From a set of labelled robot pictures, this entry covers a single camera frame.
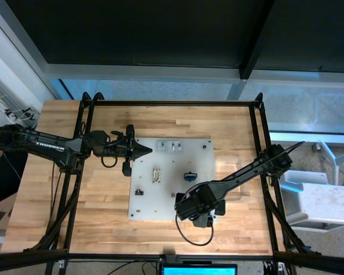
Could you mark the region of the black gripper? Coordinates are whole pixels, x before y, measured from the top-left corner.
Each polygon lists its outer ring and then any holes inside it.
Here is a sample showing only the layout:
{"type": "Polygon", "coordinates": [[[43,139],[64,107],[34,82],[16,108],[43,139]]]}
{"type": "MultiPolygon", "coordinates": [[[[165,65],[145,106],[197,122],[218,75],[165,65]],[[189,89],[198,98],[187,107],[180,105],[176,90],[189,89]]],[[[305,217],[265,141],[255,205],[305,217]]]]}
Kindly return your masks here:
{"type": "Polygon", "coordinates": [[[225,200],[220,201],[218,206],[209,213],[202,214],[192,219],[193,226],[195,227],[212,227],[214,220],[217,216],[225,215],[225,200]]]}
{"type": "Polygon", "coordinates": [[[106,165],[105,168],[114,168],[118,163],[118,158],[125,158],[122,164],[122,173],[124,176],[131,176],[132,169],[130,161],[132,160],[132,154],[134,151],[134,161],[137,159],[152,153],[152,148],[146,147],[138,143],[138,140],[135,140],[135,129],[133,125],[126,126],[126,134],[124,135],[119,131],[112,131],[113,135],[116,135],[116,140],[109,141],[104,147],[104,156],[112,157],[115,159],[114,164],[106,165]]]}

